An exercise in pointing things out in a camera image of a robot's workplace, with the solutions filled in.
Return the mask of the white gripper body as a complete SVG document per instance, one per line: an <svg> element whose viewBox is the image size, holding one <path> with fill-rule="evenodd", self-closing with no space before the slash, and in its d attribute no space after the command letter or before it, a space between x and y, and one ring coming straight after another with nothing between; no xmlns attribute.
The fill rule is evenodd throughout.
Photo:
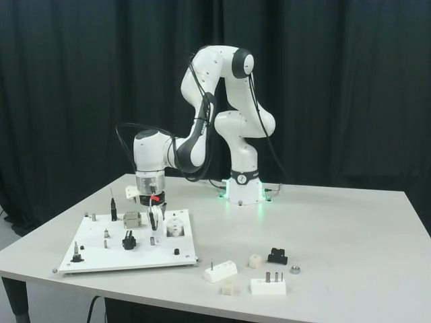
<svg viewBox="0 0 431 323"><path fill-rule="evenodd" d="M147 208L147 219L151 236L162 238L164 236L165 205L156 205Z"/></svg>

